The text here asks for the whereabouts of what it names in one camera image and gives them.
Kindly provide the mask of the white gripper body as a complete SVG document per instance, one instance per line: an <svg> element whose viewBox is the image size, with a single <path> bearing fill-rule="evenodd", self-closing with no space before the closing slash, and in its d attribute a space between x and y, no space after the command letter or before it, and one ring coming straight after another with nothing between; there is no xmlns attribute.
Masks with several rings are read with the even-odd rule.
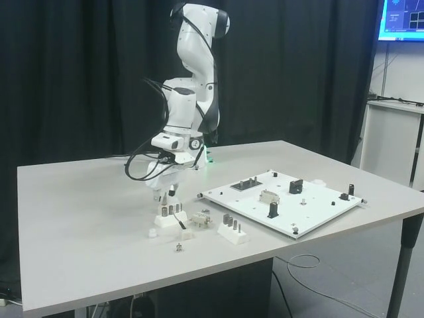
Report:
<svg viewBox="0 0 424 318"><path fill-rule="evenodd" d="M167 170L168 164L157 162L149 163L146 173L147 178L145 185L154 191L168 189L171 185L175 185L182 180L182 170L171 167Z"/></svg>

